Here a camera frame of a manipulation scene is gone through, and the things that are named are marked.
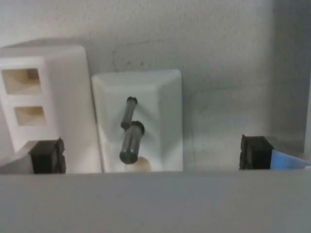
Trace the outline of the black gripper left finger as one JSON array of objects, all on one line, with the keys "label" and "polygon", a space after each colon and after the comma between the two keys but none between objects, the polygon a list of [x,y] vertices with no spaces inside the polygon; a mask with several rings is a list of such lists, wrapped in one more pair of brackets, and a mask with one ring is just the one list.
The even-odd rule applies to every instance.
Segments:
[{"label": "black gripper left finger", "polygon": [[62,138],[28,141],[15,155],[0,160],[0,173],[65,174],[64,151]]}]

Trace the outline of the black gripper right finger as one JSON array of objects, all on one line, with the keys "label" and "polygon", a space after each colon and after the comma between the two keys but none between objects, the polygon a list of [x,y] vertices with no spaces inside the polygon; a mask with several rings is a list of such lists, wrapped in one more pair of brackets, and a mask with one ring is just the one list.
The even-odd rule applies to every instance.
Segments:
[{"label": "black gripper right finger", "polygon": [[294,170],[311,167],[311,157],[270,136],[241,138],[240,170]]}]

